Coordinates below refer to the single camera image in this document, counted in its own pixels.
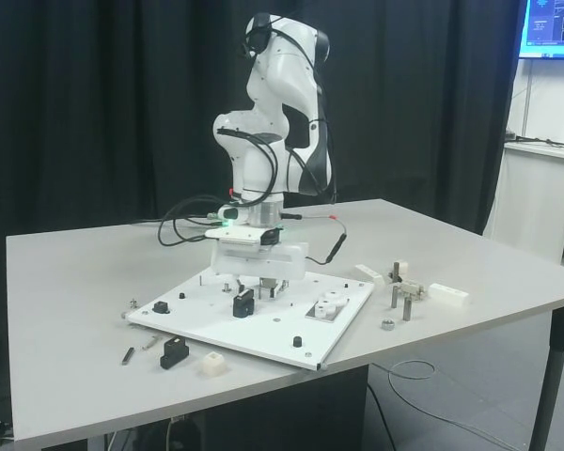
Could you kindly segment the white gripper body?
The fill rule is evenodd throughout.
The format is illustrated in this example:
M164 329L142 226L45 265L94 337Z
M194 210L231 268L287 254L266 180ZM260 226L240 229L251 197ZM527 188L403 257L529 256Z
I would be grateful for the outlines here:
M257 248L216 243L211 253L214 272L272 279L303 279L306 242L281 242Z

